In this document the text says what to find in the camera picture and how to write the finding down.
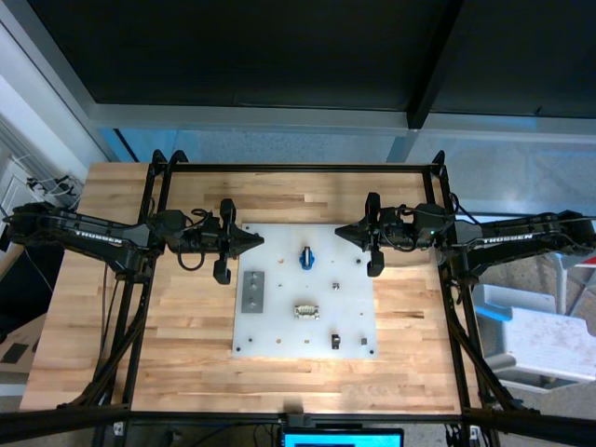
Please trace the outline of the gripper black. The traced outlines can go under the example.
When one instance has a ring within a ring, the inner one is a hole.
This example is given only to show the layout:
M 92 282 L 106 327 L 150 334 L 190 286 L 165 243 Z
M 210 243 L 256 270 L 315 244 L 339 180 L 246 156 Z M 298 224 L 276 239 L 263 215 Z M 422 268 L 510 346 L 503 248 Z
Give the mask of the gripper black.
M 213 264 L 213 277 L 221 285 L 231 282 L 231 270 L 227 267 L 230 257 L 231 230 L 232 257 L 236 259 L 242 253 L 264 244 L 264 238 L 243 230 L 232 224 L 237 215 L 236 207 L 231 198 L 225 198 L 220 205 L 220 217 L 216 218 L 212 212 L 208 213 L 201 228 L 201 248 L 204 253 L 217 253 L 218 259 Z
M 398 247 L 398 237 L 402 236 L 397 223 L 397 213 L 393 208 L 382 208 L 379 194 L 370 192 L 366 199 L 366 217 L 334 230 L 335 235 L 352 243 L 362 251 L 370 253 L 367 275 L 379 277 L 385 269 L 383 247 Z

